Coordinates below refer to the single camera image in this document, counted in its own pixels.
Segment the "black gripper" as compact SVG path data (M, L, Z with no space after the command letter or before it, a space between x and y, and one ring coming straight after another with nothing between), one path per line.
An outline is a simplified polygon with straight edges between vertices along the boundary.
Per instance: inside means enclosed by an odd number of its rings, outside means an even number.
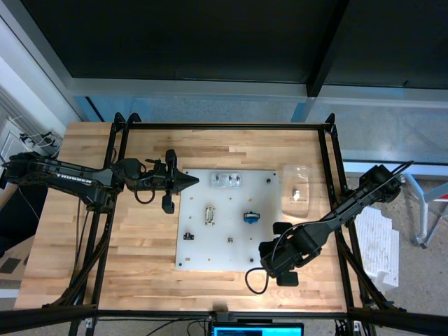
M146 160L153 163L153 169L150 171L150 178L147 182L150 190L164 191L165 195L162 197L162 210L166 214L174 213L174 203L172 202L172 195L179 194L181 191L194 186L199 183L199 179L189 173L183 173L176 168L176 154L174 150L168 150L165 153L165 163L161 160Z
M297 286L298 273L293 270L300 259L300 253L288 239L293 225L275 222L272 227L274 235L278 237L259 244L260 264L267 276L276 280L278 286Z

